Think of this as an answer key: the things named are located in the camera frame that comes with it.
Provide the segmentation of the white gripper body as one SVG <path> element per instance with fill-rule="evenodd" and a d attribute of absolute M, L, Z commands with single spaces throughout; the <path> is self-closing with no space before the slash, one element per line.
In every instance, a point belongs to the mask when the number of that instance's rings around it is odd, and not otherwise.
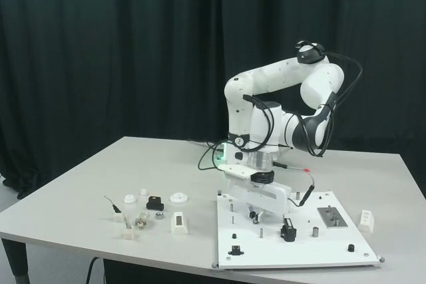
<path fill-rule="evenodd" d="M 288 198 L 291 187 L 272 182 L 271 184 L 253 184 L 248 180 L 229 181 L 229 194 L 246 204 L 274 214 L 287 214 L 290 210 Z"/>

